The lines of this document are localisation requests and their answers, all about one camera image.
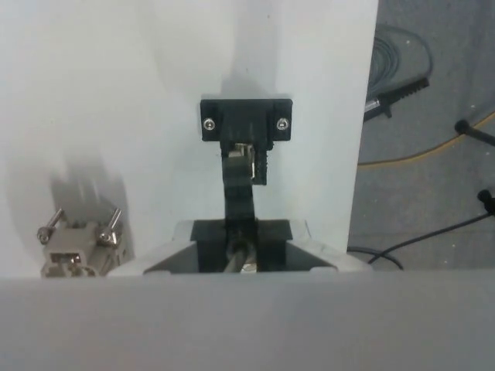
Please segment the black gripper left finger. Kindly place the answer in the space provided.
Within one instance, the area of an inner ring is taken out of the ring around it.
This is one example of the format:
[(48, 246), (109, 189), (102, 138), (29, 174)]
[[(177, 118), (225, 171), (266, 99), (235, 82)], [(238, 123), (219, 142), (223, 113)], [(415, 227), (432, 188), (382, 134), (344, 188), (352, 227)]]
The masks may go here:
[(227, 232), (223, 220), (184, 220), (172, 239), (146, 256), (144, 272), (220, 273), (227, 265)]

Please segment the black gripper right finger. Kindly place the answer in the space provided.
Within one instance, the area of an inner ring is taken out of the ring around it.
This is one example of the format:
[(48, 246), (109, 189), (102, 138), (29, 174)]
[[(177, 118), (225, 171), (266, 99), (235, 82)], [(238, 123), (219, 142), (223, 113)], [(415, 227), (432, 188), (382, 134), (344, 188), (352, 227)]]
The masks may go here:
[(259, 272), (335, 271), (338, 253), (312, 238), (304, 220), (258, 220)]

